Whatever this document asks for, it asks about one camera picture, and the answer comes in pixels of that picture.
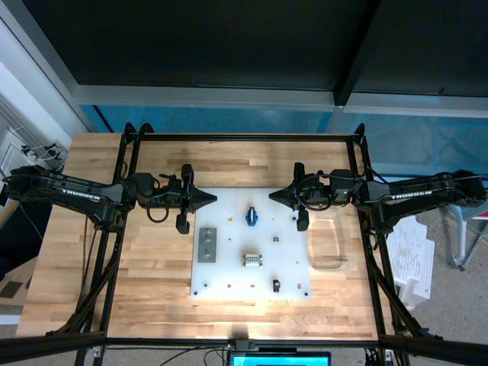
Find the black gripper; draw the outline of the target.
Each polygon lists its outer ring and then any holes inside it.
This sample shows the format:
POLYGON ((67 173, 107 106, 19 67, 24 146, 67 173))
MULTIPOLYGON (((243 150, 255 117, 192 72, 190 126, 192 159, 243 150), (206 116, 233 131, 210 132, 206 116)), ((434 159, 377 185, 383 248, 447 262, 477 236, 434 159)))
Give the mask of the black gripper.
MULTIPOLYGON (((184 164, 181 167, 181 178, 176 175, 161 175, 162 178, 168 179, 167 187, 164 188, 164 195, 159 202, 167 210, 179 209, 180 213, 176 217, 175 227, 180 234, 189 234, 190 223, 188 222, 188 213, 190 210, 191 188, 194 183, 194 170, 191 164, 184 164)), ((199 210, 209 204, 217 201, 217 196, 202 191, 199 188, 194 189, 194 209, 199 210)))
POLYGON ((332 194, 320 179, 328 178, 322 170, 305 173, 304 164, 294 163, 294 181, 286 188, 271 192, 269 198, 279 204, 298 211, 297 230, 305 232, 310 224, 309 212, 321 212, 330 208, 332 194))

